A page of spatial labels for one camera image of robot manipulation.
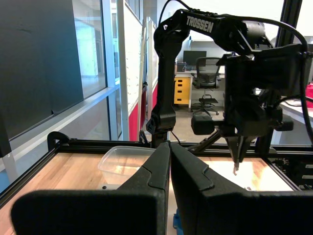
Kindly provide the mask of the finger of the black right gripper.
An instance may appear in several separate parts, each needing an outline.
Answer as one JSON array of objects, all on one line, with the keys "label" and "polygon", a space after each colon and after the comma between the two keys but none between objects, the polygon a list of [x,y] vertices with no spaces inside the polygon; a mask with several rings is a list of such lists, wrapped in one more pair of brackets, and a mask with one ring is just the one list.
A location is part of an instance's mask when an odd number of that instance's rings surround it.
[{"label": "finger of the black right gripper", "polygon": [[227,146],[229,148],[232,160],[234,162],[239,161],[238,157],[238,138],[237,137],[226,137]]},{"label": "finger of the black right gripper", "polygon": [[239,142],[239,162],[242,162],[247,150],[250,147],[250,143],[252,141],[252,137],[240,137],[240,142]]}]

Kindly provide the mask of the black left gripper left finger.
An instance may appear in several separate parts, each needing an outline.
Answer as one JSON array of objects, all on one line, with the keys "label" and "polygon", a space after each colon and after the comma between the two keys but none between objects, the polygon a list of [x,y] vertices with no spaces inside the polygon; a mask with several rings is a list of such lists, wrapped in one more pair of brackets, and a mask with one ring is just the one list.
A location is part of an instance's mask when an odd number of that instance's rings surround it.
[{"label": "black left gripper left finger", "polygon": [[162,143],[115,190],[38,190],[17,199],[18,235],[163,235],[167,227],[171,150]]}]

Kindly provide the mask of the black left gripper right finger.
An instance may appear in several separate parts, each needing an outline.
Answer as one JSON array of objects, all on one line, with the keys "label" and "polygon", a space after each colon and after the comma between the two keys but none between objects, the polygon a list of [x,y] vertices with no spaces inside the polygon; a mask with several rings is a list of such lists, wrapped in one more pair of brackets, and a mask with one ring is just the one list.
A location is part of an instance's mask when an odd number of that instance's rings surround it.
[{"label": "black left gripper right finger", "polygon": [[179,144],[172,144],[171,151],[171,180],[184,234],[312,234],[311,191],[248,191]]}]

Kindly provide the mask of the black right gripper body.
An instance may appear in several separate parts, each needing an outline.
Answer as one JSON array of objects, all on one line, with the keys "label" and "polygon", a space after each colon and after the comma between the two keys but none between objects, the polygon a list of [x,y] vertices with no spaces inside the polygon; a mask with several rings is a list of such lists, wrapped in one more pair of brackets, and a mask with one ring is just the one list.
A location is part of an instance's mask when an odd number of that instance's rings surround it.
[{"label": "black right gripper body", "polygon": [[293,121],[283,114],[280,100],[265,106],[258,100],[243,98],[230,104],[224,118],[213,120],[206,115],[194,114],[191,127],[195,135],[209,135],[214,131],[221,137],[263,137],[269,129],[292,131]]}]

